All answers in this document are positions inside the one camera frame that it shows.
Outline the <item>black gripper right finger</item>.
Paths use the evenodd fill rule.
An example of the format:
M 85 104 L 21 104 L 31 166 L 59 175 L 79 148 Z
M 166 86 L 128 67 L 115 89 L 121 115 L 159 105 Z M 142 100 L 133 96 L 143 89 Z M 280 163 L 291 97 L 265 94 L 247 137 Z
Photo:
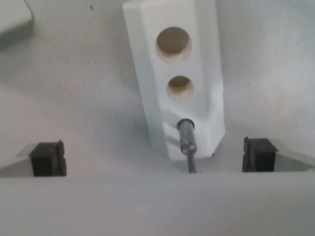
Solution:
M 277 139 L 244 138 L 242 172 L 307 172 L 315 158 L 291 150 Z

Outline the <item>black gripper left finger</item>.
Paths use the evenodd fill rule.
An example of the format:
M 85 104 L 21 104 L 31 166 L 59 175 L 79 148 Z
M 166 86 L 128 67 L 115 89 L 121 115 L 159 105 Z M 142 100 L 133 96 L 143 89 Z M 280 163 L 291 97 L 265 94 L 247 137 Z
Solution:
M 0 159 L 1 177 L 65 177 L 67 164 L 64 143 L 27 144 L 15 156 Z

